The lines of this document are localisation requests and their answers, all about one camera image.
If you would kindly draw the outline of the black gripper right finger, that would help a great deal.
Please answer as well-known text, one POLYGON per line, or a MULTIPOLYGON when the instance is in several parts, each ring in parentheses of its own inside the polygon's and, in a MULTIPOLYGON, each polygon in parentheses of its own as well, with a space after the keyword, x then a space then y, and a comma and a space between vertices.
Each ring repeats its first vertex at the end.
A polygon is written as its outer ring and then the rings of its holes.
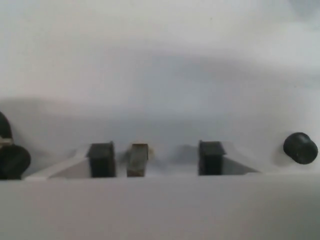
POLYGON ((260 171, 248 164, 238 162, 228 157, 228 153, 221 141, 199 141, 199 176, 233 176, 251 173, 260 173, 260 171))

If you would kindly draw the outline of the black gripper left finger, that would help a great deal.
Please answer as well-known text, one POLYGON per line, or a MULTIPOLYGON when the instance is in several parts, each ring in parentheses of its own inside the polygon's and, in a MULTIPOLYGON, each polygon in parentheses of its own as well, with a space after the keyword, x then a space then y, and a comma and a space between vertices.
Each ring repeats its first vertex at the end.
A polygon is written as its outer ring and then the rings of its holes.
POLYGON ((28 179, 90 179, 116 176, 115 147, 112 141, 91 143, 64 156, 52 166, 28 179))

